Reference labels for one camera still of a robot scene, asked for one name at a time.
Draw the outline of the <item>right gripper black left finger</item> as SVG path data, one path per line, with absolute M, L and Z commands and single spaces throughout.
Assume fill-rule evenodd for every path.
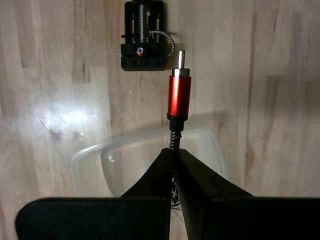
M 165 198 L 170 200 L 173 175 L 173 154 L 168 148 L 164 148 L 143 176 L 122 197 Z

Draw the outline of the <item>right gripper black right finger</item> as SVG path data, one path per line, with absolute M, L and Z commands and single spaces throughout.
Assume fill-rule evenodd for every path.
M 176 160 L 178 191 L 190 240 L 230 240 L 246 235 L 239 200 L 252 195 L 185 149 Z

